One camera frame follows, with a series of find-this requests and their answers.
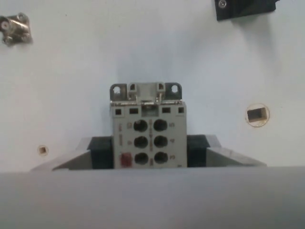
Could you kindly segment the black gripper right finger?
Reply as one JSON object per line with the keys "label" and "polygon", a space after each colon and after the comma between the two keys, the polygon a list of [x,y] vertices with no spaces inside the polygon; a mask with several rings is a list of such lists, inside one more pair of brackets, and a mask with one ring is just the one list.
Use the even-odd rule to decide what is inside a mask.
{"label": "black gripper right finger", "polygon": [[223,147],[215,135],[188,135],[187,166],[266,167],[267,164]]}

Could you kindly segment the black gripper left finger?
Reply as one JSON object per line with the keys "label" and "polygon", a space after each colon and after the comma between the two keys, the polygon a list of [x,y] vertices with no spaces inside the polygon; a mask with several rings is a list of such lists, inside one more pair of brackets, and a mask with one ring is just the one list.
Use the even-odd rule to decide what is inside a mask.
{"label": "black gripper left finger", "polygon": [[112,137],[82,138],[75,150],[44,162],[34,170],[112,169]]}

